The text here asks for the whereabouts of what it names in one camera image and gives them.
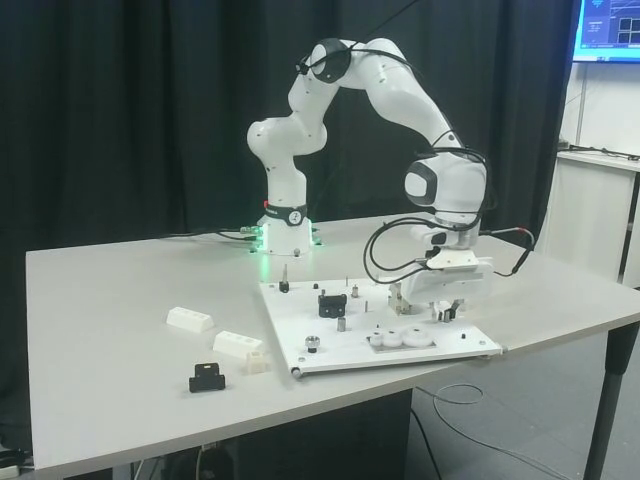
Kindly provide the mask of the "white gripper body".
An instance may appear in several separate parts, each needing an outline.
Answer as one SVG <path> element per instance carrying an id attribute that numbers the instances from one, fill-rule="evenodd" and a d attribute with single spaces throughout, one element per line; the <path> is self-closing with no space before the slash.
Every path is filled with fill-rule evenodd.
<path id="1" fill-rule="evenodd" d="M 491 292 L 493 272 L 491 257 L 480 257 L 474 267 L 422 270 L 401 281 L 401 295 L 412 305 L 483 298 Z"/>

